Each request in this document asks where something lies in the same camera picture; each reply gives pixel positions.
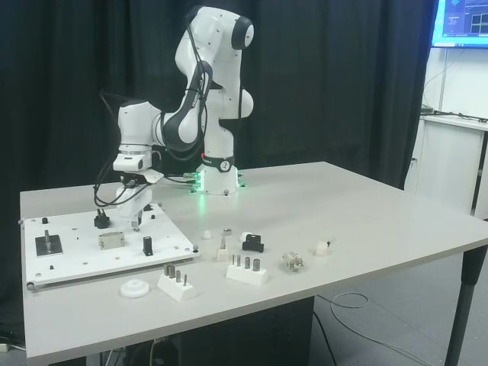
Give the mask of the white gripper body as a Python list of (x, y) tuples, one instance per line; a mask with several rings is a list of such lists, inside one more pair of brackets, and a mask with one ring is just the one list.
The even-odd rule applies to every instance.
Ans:
[(128, 222), (142, 220), (142, 210), (153, 199), (151, 188), (144, 188), (142, 185), (135, 188), (119, 187), (116, 190), (116, 211), (117, 215)]

